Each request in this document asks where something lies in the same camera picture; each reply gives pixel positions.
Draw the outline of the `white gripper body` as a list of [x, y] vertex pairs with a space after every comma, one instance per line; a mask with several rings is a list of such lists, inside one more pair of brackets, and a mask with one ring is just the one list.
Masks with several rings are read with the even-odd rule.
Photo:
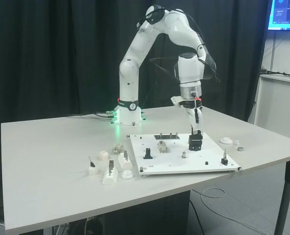
[[203, 116], [200, 107], [187, 110], [189, 123], [193, 130], [203, 130]]

